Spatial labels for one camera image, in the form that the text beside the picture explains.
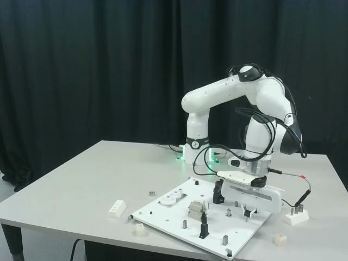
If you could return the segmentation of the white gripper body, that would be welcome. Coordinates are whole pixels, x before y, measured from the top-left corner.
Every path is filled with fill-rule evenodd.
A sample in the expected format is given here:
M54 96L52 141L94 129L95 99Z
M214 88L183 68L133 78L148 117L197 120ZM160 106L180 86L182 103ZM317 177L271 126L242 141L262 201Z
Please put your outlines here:
M237 201L252 209L278 214L282 209L283 189L266 185L263 188L243 190L224 184L221 195L229 201Z

